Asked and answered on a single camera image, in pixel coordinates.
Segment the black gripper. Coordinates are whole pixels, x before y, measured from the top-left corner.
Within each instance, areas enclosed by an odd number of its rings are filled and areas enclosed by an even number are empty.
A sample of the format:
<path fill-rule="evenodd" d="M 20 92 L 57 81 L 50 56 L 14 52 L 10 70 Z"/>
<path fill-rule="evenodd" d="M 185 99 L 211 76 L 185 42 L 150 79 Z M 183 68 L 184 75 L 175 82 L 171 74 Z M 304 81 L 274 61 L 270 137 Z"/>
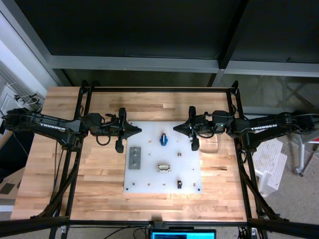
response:
<path fill-rule="evenodd" d="M 206 117 L 211 117 L 212 114 L 205 112 L 203 115 L 196 115 L 196 108 L 194 106 L 189 107 L 189 121 L 177 125 L 173 128 L 174 131 L 186 135 L 187 137 L 191 137 L 191 150 L 198 151 L 199 150 L 199 139 L 209 139 L 214 136 L 214 132 L 212 129 L 212 122 L 206 119 Z"/>
<path fill-rule="evenodd" d="M 122 143 L 122 140 L 124 138 L 129 138 L 135 134 L 141 133 L 141 128 L 134 126 L 130 123 L 128 123 L 126 120 L 126 110 L 125 108 L 119 109 L 119 116 L 112 114 L 105 114 L 106 117 L 109 117 L 110 120 L 108 122 L 105 122 L 105 119 L 103 123 L 100 125 L 97 131 L 97 137 L 99 136 L 107 136 L 108 141 L 106 143 L 101 143 L 99 139 L 97 139 L 97 143 L 100 146 L 106 146 L 110 143 L 111 137 L 116 136 L 118 139 L 115 142 L 115 150 L 118 153 L 124 152 L 124 146 Z"/>

